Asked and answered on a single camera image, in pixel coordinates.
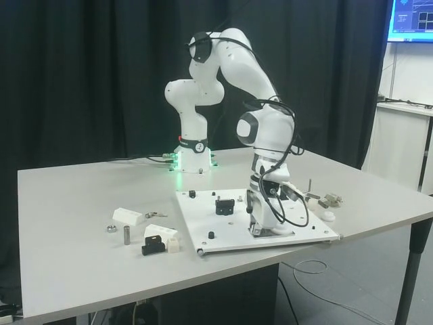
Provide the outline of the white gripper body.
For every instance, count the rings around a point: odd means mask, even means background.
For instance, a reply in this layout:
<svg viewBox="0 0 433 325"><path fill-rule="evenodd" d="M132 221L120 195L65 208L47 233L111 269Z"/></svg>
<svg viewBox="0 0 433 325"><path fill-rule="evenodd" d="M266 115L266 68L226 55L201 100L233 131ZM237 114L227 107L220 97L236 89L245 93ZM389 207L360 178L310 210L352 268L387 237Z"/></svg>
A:
<svg viewBox="0 0 433 325"><path fill-rule="evenodd" d="M264 234L277 226L277 218L260 193L249 190L250 233Z"/></svg>

